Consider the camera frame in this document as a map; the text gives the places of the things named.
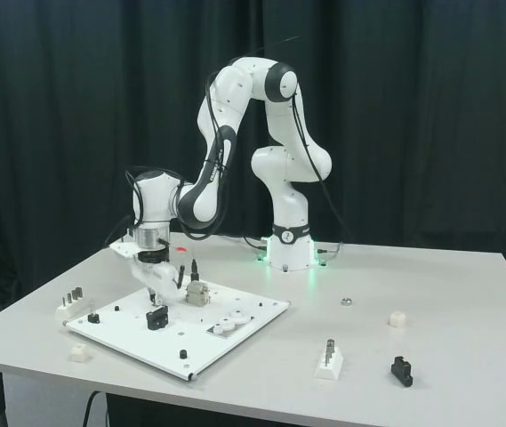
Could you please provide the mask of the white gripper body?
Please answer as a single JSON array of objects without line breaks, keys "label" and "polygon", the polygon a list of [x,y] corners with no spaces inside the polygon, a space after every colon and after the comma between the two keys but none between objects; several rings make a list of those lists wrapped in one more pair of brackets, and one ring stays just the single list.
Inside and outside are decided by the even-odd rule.
[{"label": "white gripper body", "polygon": [[133,276],[157,297],[174,299],[180,295],[177,287],[179,273],[172,264],[132,262],[130,267]]}]

